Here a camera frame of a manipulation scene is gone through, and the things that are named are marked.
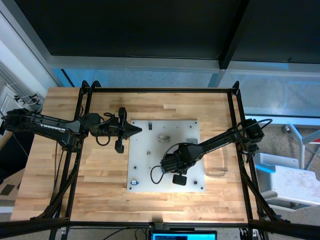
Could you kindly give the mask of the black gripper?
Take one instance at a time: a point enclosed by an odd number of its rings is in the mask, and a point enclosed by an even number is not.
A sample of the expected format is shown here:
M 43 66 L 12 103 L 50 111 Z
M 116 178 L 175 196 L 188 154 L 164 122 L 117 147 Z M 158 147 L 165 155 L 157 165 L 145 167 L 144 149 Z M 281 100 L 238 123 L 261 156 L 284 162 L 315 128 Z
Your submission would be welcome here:
M 174 153 L 166 153 L 160 161 L 160 168 L 163 174 L 173 173 L 172 183 L 176 185 L 186 185 L 188 170 L 188 158 L 185 157 L 180 151 Z
M 105 112 L 104 115 L 109 117 L 108 120 L 100 123 L 96 129 L 96 143 L 99 146 L 107 146 L 111 137 L 117 137 L 115 141 L 115 150 L 119 154 L 124 153 L 123 139 L 130 138 L 133 135 L 136 135 L 142 131 L 138 126 L 130 124 L 127 120 L 127 111 L 124 107 L 120 107 L 118 110 L 118 117 L 110 112 Z M 99 137 L 107 137 L 107 143 L 100 143 Z

